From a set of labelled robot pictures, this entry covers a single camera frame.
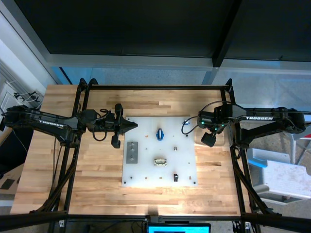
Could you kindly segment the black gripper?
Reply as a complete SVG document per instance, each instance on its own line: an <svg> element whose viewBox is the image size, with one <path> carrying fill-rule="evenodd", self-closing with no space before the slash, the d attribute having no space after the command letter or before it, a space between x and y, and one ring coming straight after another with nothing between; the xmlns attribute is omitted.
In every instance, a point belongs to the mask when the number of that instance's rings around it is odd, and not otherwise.
<svg viewBox="0 0 311 233"><path fill-rule="evenodd" d="M201 142L209 147L213 147L216 142L216 135L220 134L224 128L224 124L208 124L207 122L202 122L203 129L208 130L205 132L201 138Z"/></svg>
<svg viewBox="0 0 311 233"><path fill-rule="evenodd" d="M114 133L114 135L111 137L111 145L115 149L119 149L121 147L121 141L119 140L119 134L121 133L122 116L123 116L123 107L120 103L117 103L115 105L115 113L111 113L111 111L108 111L104 119L104 132ZM135 122L131 122L129 119L126 119L126 118L122 119L122 124L124 126L122 128L123 134L138 127L138 124L136 124Z"/></svg>

